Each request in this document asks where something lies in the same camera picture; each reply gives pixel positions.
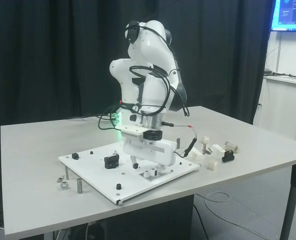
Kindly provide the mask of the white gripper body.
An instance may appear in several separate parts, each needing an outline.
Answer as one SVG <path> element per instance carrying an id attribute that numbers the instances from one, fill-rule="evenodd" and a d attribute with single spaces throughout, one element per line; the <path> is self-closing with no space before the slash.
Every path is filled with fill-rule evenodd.
<path id="1" fill-rule="evenodd" d="M 175 142 L 169 140 L 136 141 L 125 139 L 123 152 L 135 158 L 164 166 L 175 164 Z"/>

